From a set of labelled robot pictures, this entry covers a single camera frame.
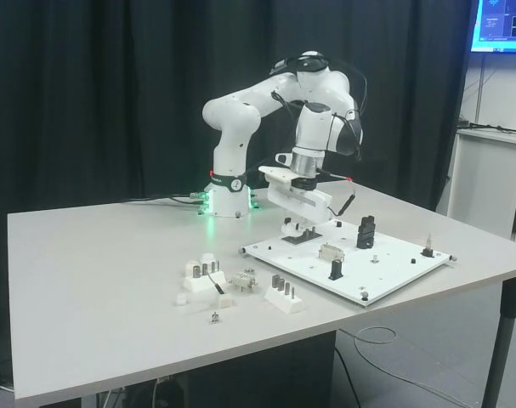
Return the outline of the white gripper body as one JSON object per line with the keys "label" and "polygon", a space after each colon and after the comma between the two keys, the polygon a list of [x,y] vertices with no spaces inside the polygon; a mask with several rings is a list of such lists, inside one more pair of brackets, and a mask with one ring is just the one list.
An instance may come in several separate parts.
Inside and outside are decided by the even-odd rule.
{"label": "white gripper body", "polygon": [[311,223],[325,223],[332,218],[332,197],[320,190],[300,190],[290,184],[270,182],[268,200]]}

